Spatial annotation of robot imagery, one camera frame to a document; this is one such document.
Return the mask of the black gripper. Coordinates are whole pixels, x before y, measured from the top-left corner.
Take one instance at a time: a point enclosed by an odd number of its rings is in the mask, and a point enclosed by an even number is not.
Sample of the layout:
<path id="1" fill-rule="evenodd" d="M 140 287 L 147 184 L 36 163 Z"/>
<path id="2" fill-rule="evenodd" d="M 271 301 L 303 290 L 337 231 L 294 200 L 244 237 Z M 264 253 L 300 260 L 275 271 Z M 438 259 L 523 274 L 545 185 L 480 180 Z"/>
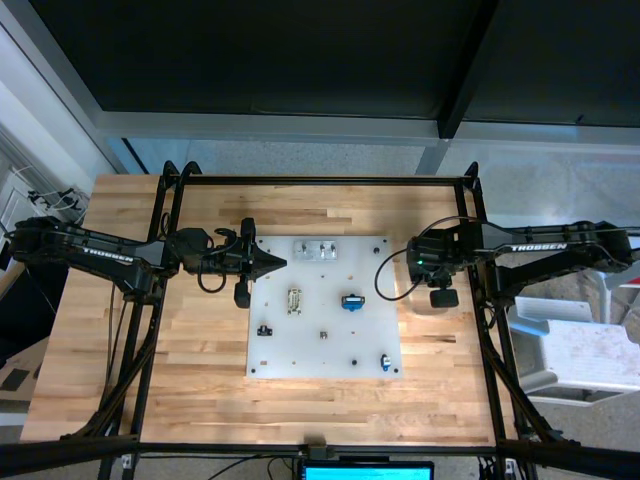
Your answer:
<path id="1" fill-rule="evenodd" d="M 214 233 L 224 238 L 224 243 L 214 247 L 209 255 L 209 273 L 223 278 L 216 292 L 224 288 L 229 275 L 236 275 L 238 280 L 234 286 L 234 302 L 238 308 L 248 308 L 251 298 L 249 281 L 253 275 L 255 251 L 258 259 L 268 261 L 256 266 L 256 279 L 285 268 L 286 255 L 282 253 L 278 240 L 256 240 L 255 221 L 250 217 L 241 221 L 239 234 L 228 228 L 216 228 Z"/>
<path id="2" fill-rule="evenodd" d="M 461 240 L 467 224 L 430 232 L 434 244 L 429 286 L 430 302 L 433 308 L 455 308 L 459 305 L 457 291 L 452 287 L 453 276 L 465 269 L 465 247 Z"/>

